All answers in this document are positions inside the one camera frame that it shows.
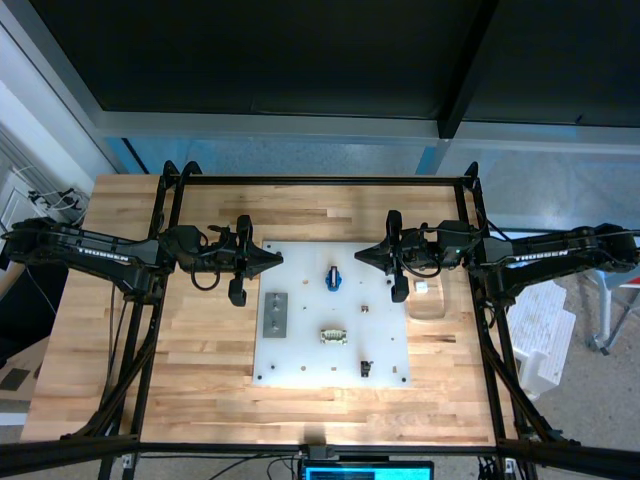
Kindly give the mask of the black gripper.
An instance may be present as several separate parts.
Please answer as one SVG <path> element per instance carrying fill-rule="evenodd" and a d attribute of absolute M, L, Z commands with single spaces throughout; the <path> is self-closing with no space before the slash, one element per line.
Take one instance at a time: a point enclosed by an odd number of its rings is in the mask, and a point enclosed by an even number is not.
<path fill-rule="evenodd" d="M 252 242 L 253 225 L 249 215 L 241 215 L 236 222 L 236 231 L 227 235 L 225 242 L 223 270 L 232 273 L 229 282 L 228 298 L 236 307 L 246 305 L 247 293 L 244 290 L 244 278 L 247 275 L 249 261 L 249 245 L 251 244 L 251 258 L 259 261 L 250 262 L 250 278 L 253 279 L 266 270 L 283 263 L 279 253 L 264 250 Z"/>
<path fill-rule="evenodd" d="M 354 254 L 356 260 L 386 276 L 393 275 L 391 299 L 394 303 L 403 303 L 409 295 L 406 273 L 420 280 L 426 279 L 425 231 L 425 223 L 417 228 L 403 229 L 401 213 L 390 210 L 386 218 L 386 238 Z"/>

